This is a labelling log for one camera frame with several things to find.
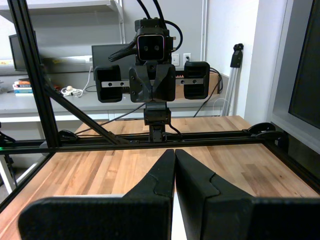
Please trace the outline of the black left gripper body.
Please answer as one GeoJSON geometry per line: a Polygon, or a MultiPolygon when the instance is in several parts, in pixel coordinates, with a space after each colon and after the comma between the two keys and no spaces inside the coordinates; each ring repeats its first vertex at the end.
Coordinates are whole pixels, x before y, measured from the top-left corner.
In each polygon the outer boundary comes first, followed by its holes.
{"type": "MultiPolygon", "coordinates": [[[[156,64],[154,62],[151,62],[149,64],[143,65],[147,67],[148,77],[152,86],[152,90],[153,83],[156,78],[157,65],[173,64],[156,64]]],[[[106,67],[97,66],[94,69],[94,79],[96,83],[97,96],[100,102],[116,103],[122,100],[124,94],[130,95],[129,70],[128,79],[122,79],[121,69],[118,65],[106,67]]],[[[207,62],[186,62],[183,71],[176,71],[175,67],[175,99],[176,86],[183,86],[183,96],[185,99],[201,100],[208,97],[209,85],[210,65],[207,62]]]]}

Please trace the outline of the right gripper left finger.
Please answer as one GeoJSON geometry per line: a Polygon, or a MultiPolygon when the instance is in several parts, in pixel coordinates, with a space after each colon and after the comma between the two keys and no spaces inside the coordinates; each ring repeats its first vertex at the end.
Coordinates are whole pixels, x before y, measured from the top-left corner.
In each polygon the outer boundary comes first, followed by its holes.
{"type": "Polygon", "coordinates": [[[169,240],[175,152],[166,150],[122,197],[46,197],[19,215],[23,240],[169,240]]]}

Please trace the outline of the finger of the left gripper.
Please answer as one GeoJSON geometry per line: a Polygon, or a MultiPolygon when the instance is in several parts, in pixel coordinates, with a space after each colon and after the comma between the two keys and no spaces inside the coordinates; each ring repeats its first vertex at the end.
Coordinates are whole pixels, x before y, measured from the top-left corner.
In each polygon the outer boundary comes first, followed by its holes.
{"type": "Polygon", "coordinates": [[[157,65],[152,85],[152,99],[156,102],[175,100],[175,66],[157,65]]]}
{"type": "Polygon", "coordinates": [[[130,68],[129,88],[132,102],[152,101],[152,85],[145,65],[135,65],[130,68]]]}

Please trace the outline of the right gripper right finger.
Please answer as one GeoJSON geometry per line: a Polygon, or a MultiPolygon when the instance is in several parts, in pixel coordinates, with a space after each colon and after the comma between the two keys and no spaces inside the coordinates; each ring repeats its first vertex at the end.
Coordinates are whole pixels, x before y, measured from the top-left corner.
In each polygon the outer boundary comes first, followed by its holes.
{"type": "Polygon", "coordinates": [[[182,149],[176,190],[189,240],[317,240],[318,198],[254,197],[182,149]]]}

